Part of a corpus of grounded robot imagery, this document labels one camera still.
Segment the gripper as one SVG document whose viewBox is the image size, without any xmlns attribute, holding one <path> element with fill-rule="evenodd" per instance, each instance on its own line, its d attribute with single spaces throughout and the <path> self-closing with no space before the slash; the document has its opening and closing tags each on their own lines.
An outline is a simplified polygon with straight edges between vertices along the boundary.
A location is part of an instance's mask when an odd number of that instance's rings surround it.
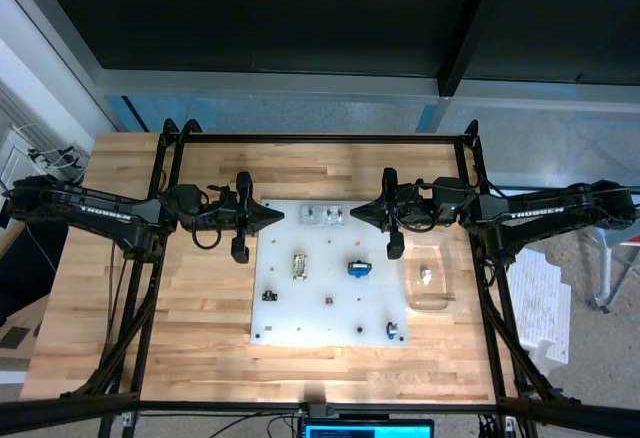
<svg viewBox="0 0 640 438">
<path fill-rule="evenodd" d="M 350 210 L 350 216 L 378 229 L 389 232 L 387 257 L 400 259 L 405 250 L 403 230 L 427 233 L 434 228 L 434 211 L 429 201 L 420 194 L 422 181 L 403 184 L 398 182 L 395 169 L 383 171 L 383 193 L 373 201 L 362 203 Z"/>
<path fill-rule="evenodd" d="M 249 262 L 246 237 L 249 234 L 252 193 L 253 181 L 250 174 L 247 171 L 240 172 L 236 177 L 236 191 L 229 195 L 221 212 L 225 230 L 233 228 L 236 232 L 236 236 L 231 241 L 231 256 L 237 263 Z M 253 214 L 260 216 L 253 223 L 254 234 L 284 219 L 283 212 L 256 201 L 253 201 Z"/>
</svg>

